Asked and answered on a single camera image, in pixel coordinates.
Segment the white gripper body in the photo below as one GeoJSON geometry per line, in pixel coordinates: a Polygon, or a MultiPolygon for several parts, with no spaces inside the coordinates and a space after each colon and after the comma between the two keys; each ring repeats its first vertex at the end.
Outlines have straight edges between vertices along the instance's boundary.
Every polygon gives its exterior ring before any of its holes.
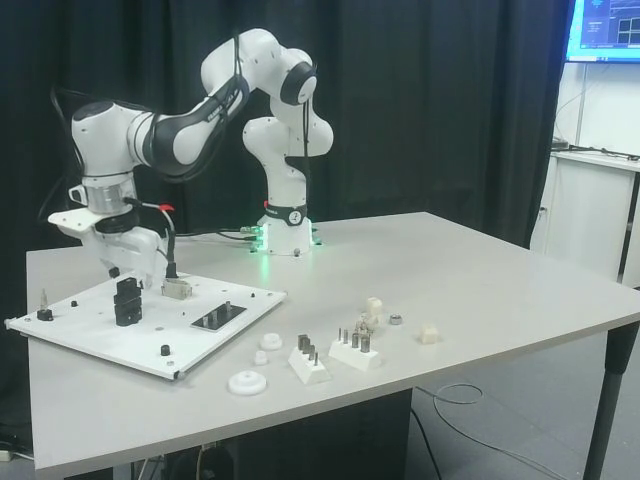
{"type": "Polygon", "coordinates": [[[140,276],[154,276],[162,239],[153,230],[134,227],[116,234],[99,233],[98,256],[108,269],[134,271],[140,276]]]}

